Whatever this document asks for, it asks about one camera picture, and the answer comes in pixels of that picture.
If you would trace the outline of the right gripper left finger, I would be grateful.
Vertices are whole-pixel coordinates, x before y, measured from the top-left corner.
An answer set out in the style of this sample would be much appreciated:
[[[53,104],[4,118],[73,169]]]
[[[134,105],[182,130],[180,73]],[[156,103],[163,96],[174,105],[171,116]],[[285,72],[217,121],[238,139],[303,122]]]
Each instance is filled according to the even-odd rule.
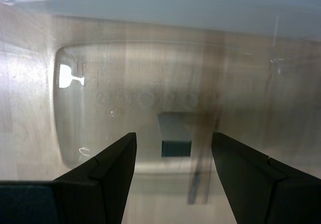
[[[1,223],[121,223],[133,178],[128,133],[52,181],[1,181]]]

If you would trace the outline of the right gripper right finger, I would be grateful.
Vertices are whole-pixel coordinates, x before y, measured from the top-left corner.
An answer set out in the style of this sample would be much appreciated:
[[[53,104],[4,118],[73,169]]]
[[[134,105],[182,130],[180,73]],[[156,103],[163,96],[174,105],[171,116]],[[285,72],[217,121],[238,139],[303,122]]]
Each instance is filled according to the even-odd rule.
[[[223,133],[212,155],[237,223],[320,223],[320,179]]]

